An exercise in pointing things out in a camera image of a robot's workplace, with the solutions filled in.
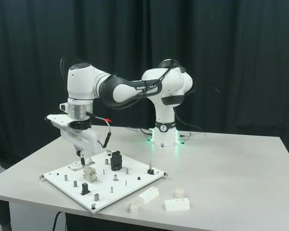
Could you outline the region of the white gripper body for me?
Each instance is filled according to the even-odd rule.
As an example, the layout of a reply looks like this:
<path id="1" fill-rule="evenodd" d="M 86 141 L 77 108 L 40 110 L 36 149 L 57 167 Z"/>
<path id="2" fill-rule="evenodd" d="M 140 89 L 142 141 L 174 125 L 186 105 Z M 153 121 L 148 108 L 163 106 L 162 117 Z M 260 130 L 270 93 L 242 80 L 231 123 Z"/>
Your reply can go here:
<path id="1" fill-rule="evenodd" d="M 75 129 L 61 130 L 61 136 L 73 145 L 91 154 L 99 153 L 99 133 L 92 129 L 76 131 Z"/>

